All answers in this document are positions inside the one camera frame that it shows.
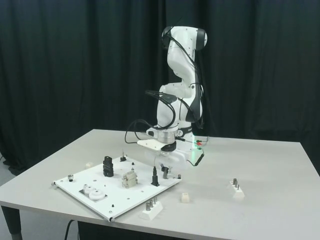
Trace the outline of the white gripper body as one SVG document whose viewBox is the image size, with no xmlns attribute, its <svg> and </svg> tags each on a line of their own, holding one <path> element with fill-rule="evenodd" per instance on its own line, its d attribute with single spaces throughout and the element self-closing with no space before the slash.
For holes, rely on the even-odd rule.
<svg viewBox="0 0 320 240">
<path fill-rule="evenodd" d="M 146 150 L 146 159 L 157 167 L 166 167 L 173 172 L 183 171 L 187 164 L 187 152 L 176 149 L 171 152 Z"/>
</svg>

